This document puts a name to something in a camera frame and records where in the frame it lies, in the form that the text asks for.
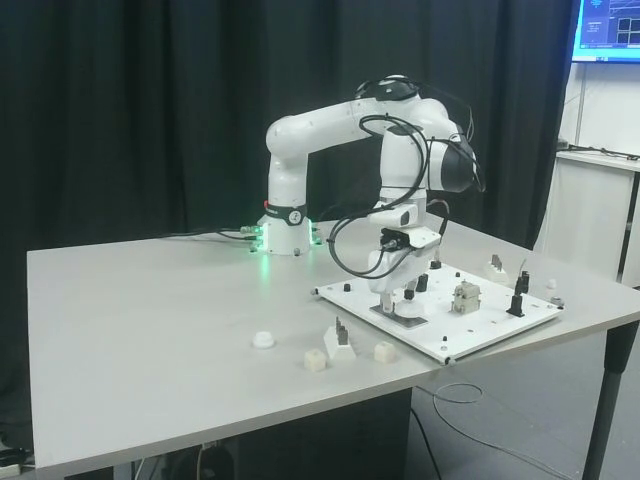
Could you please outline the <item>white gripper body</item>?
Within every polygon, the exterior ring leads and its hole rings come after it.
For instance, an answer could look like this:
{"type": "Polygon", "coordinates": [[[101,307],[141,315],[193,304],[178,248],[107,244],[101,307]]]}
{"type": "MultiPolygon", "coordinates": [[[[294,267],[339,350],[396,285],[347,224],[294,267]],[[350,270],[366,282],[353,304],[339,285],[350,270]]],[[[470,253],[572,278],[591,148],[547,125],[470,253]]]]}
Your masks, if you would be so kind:
{"type": "Polygon", "coordinates": [[[379,265],[367,274],[368,286],[373,293],[391,293],[416,281],[426,271],[425,250],[405,248],[385,253],[374,250],[369,253],[367,267],[372,269],[379,259],[379,265]]]}

